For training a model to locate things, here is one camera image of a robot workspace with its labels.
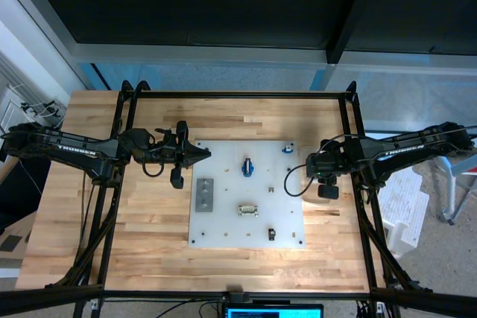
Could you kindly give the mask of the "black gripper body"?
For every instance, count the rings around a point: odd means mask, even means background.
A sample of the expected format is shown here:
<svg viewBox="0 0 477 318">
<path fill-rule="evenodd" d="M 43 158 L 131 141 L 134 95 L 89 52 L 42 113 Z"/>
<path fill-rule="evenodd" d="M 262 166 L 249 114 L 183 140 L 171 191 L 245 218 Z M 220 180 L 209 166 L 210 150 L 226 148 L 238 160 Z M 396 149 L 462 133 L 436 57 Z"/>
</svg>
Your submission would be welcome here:
<svg viewBox="0 0 477 318">
<path fill-rule="evenodd" d="M 176 127 L 176 144 L 173 151 L 174 168 L 171 170 L 170 182 L 175 189 L 183 188 L 182 167 L 186 152 L 189 129 L 185 121 L 179 121 Z"/>
<path fill-rule="evenodd" d="M 318 196 L 322 199 L 337 200 L 339 198 L 339 187 L 336 178 L 318 179 Z"/>
</svg>

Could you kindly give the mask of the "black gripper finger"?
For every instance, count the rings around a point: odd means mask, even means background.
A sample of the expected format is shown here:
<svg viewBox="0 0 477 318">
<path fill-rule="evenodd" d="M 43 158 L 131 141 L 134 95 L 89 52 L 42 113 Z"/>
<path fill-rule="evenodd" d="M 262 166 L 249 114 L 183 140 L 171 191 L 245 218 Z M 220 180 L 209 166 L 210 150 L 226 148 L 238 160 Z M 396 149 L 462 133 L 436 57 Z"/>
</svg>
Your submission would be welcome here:
<svg viewBox="0 0 477 318">
<path fill-rule="evenodd" d="M 199 153 L 187 156 L 187 167 L 189 168 L 200 161 L 208 159 L 211 155 L 211 153 Z"/>
<path fill-rule="evenodd" d="M 197 147 L 190 142 L 187 143 L 187 152 L 191 155 L 211 155 L 211 152 L 207 147 Z"/>
</svg>

